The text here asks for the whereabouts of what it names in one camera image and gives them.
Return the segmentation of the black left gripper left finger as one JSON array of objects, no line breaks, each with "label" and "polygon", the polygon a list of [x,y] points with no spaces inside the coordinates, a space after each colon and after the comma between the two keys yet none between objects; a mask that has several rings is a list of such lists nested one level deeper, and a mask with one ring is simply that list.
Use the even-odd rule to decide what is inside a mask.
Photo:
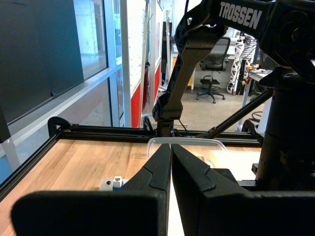
[{"label": "black left gripper left finger", "polygon": [[37,191],[21,197],[10,216],[18,236],[165,236],[171,149],[161,145],[115,191]]}]

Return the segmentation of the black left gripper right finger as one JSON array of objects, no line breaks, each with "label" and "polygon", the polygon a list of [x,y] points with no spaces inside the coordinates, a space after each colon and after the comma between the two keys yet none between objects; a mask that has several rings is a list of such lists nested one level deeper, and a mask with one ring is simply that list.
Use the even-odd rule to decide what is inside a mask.
[{"label": "black left gripper right finger", "polygon": [[213,169],[173,144],[172,178],[187,236],[312,236],[311,191],[249,191],[229,169]]}]

